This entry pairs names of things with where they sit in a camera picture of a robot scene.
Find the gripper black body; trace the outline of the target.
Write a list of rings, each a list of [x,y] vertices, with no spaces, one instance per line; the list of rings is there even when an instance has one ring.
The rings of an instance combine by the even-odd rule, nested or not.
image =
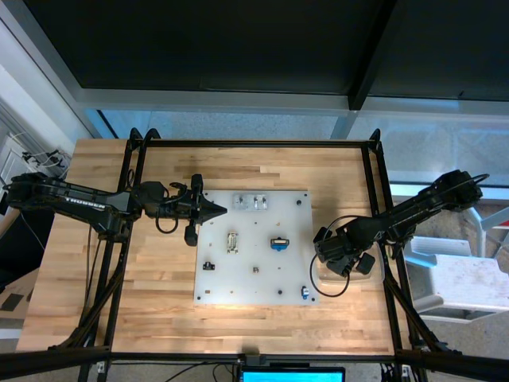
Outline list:
[[[374,239],[351,239],[343,229],[334,236],[326,227],[321,227],[313,239],[317,258],[333,273],[347,277],[352,270],[368,275],[375,265],[375,257],[366,253]]]
[[[174,220],[174,226],[165,231],[165,234],[174,233],[179,226],[181,220],[187,220],[188,225],[185,227],[184,240],[188,246],[196,246],[198,243],[198,234],[196,225],[199,223],[200,203],[203,192],[203,177],[200,174],[194,174],[191,177],[191,185],[180,182],[171,182],[171,189],[175,189],[177,193],[167,200],[165,204],[169,211],[169,219]]]

